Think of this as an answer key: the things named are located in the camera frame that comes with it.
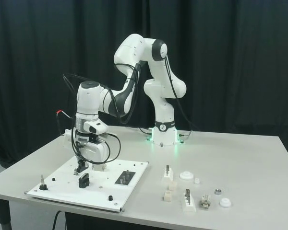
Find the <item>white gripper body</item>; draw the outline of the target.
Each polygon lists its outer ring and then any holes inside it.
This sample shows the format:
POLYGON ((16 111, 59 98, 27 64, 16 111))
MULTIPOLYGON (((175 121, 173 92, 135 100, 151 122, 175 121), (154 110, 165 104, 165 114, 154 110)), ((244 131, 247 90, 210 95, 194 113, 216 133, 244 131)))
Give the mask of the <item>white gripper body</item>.
POLYGON ((78 160, 98 165, 109 159, 109 147, 98 135, 81 133, 77 129, 66 129, 64 132, 64 147, 70 149, 78 160))

